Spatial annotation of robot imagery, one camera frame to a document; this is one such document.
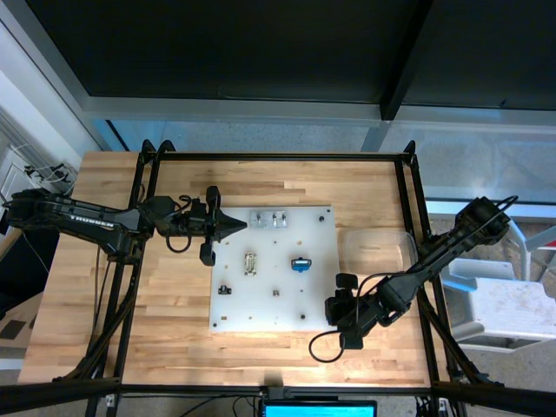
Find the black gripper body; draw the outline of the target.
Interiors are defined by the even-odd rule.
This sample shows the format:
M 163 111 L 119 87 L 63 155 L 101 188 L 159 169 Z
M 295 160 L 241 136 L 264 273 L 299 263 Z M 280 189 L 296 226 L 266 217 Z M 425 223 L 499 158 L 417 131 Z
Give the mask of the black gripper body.
M 215 265 L 213 243 L 215 240 L 216 214 L 220 208 L 221 195 L 216 186 L 209 186 L 206 190 L 205 202 L 199 198 L 192 200 L 189 211 L 189 235 L 202 237 L 204 243 L 200 246 L 200 260 L 208 267 Z
M 336 287 L 341 295 L 341 312 L 336 326 L 342 349 L 363 349 L 363 339 L 376 324 L 376 317 L 372 315 L 360 321 L 364 314 L 373 313 L 370 305 L 362 298 L 375 288 L 373 286 L 366 293 L 363 292 L 364 287 L 376 277 L 370 275 L 361 280 L 358 275 L 336 275 Z

